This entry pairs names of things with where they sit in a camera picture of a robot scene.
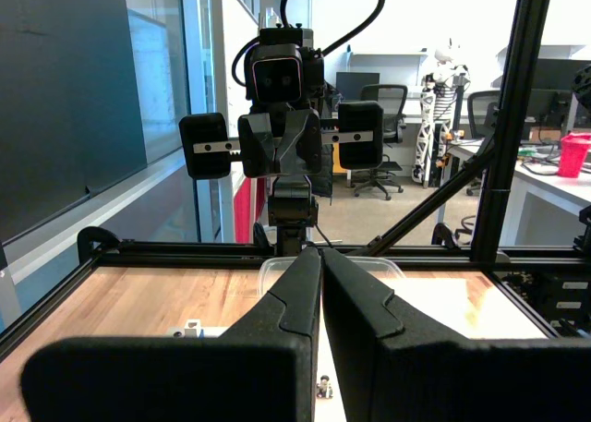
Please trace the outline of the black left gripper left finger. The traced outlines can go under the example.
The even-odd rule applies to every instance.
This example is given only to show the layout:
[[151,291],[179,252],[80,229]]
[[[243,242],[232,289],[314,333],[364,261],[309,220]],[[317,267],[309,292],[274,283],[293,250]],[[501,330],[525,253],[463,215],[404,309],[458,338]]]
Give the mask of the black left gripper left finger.
[[26,362],[34,421],[310,421],[321,257],[304,249],[216,338],[77,337]]

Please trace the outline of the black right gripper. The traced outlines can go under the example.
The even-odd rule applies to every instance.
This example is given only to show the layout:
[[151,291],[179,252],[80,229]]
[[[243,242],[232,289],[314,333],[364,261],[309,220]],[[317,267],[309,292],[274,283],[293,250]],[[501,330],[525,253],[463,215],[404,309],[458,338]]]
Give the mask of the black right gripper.
[[382,163],[383,109],[375,101],[343,102],[335,119],[322,119],[314,109],[287,111],[280,136],[273,135],[268,113],[241,115],[234,139],[219,113],[186,116],[179,129],[188,175],[195,180],[226,177],[234,162],[248,178],[315,175],[323,148],[334,145],[344,169]]

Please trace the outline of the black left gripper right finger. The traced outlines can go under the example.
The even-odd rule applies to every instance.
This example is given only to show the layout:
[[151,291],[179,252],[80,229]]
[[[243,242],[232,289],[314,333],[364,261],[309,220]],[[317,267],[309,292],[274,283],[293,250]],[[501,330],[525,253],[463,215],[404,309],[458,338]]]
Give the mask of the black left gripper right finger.
[[333,249],[324,322],[350,421],[586,421],[590,343],[471,340]]

